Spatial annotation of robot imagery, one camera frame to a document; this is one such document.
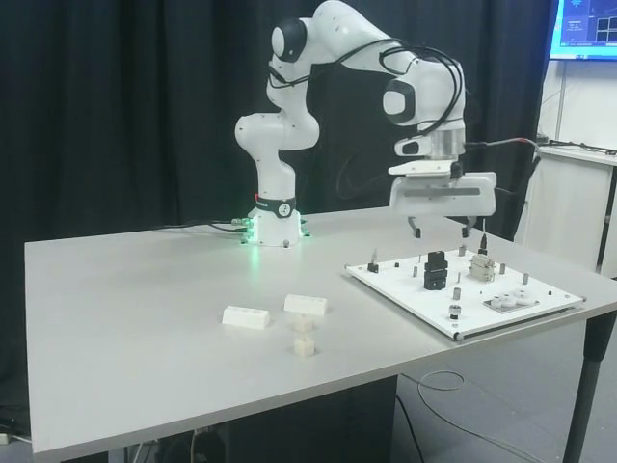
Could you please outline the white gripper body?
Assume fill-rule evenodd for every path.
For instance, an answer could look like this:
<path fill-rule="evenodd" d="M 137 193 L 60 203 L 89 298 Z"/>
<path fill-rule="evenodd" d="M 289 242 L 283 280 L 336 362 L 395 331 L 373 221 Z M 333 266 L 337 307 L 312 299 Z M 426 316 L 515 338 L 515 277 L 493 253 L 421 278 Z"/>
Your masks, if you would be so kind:
<path fill-rule="evenodd" d="M 495 188 L 493 172 L 467 173 L 447 183 L 399 177 L 389 205 L 404 216 L 490 216 L 496 212 Z"/>

